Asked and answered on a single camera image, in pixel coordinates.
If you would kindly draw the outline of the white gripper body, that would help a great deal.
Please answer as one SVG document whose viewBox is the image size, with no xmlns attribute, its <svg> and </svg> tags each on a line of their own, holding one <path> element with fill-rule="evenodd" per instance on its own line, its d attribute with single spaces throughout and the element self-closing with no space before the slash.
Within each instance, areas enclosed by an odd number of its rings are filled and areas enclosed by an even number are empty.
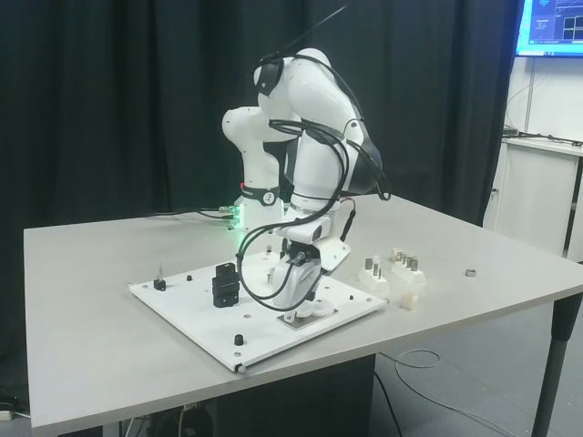
<svg viewBox="0 0 583 437">
<path fill-rule="evenodd" d="M 273 272 L 272 291 L 277 291 L 283 282 L 285 285 L 282 291 L 272 298 L 272 305 L 278 309 L 295 305 L 308 292 L 320 270 L 319 260 L 305 261 L 300 266 L 296 266 L 290 259 L 281 259 Z"/>
</svg>

